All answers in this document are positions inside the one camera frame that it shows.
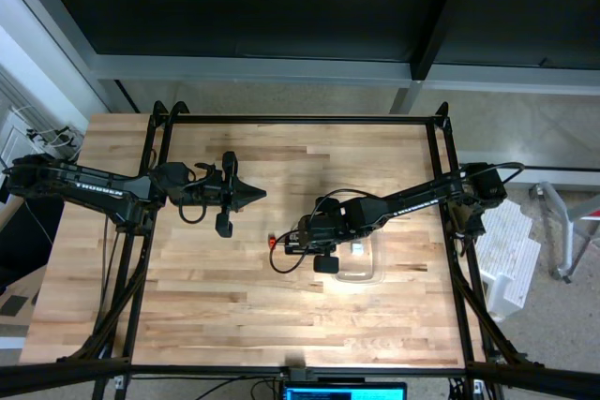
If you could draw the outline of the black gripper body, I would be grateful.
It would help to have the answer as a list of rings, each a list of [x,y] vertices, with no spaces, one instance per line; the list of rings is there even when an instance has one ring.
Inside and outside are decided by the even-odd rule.
[[[218,207],[220,212],[216,216],[215,229],[222,238],[233,236],[233,223],[230,213],[239,210],[236,191],[238,160],[232,151],[225,152],[222,156],[221,169],[215,165],[197,163],[196,166],[206,171],[205,176],[197,181],[185,185],[181,190],[180,200],[177,203],[179,217],[190,225],[202,222],[208,207]],[[202,212],[199,218],[189,219],[185,216],[186,206],[200,206]]]
[[[345,233],[341,203],[332,198],[317,198],[314,211],[298,222],[299,247],[304,255],[313,257],[315,273],[339,272],[339,258],[334,253]]]

